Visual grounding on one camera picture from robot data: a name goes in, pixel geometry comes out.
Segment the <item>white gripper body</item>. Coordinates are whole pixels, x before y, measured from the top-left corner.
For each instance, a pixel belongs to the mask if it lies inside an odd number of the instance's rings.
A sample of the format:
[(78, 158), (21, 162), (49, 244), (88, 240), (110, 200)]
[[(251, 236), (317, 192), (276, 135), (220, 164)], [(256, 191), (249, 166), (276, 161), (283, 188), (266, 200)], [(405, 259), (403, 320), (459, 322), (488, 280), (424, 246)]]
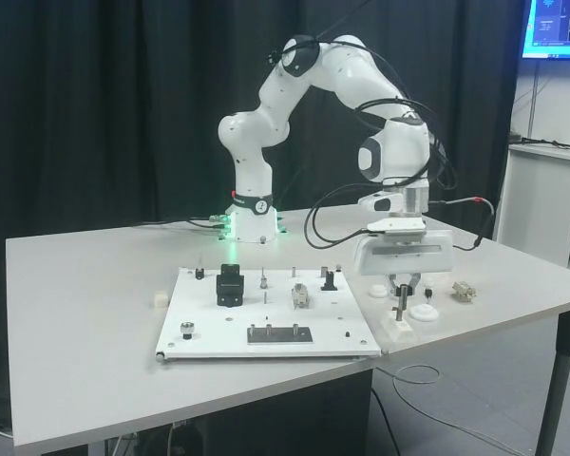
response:
[(423, 234), (371, 234), (354, 251), (361, 276), (444, 273), (453, 268), (453, 235), (449, 230)]

